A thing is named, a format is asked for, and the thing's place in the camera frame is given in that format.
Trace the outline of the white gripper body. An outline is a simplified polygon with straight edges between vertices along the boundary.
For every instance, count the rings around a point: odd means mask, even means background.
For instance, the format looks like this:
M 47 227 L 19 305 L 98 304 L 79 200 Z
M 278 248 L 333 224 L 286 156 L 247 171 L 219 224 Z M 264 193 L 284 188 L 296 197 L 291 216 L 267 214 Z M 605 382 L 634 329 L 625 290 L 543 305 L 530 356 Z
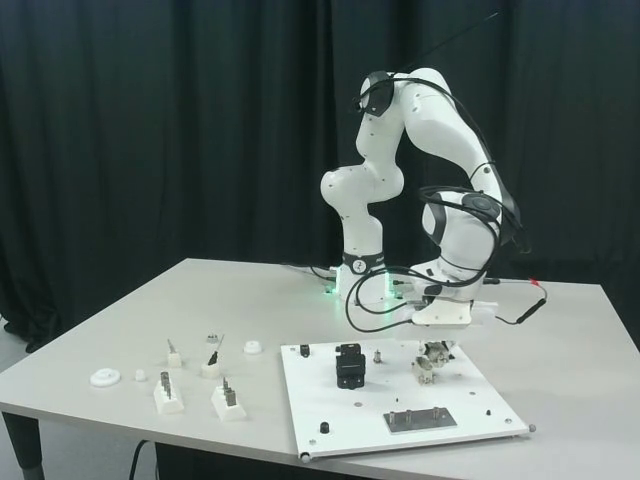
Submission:
M 412 323 L 398 328 L 398 338 L 422 342 L 464 342 L 482 338 L 498 324 L 497 307 L 497 303 L 481 301 L 433 301 L 421 310 L 404 307 L 398 317 Z

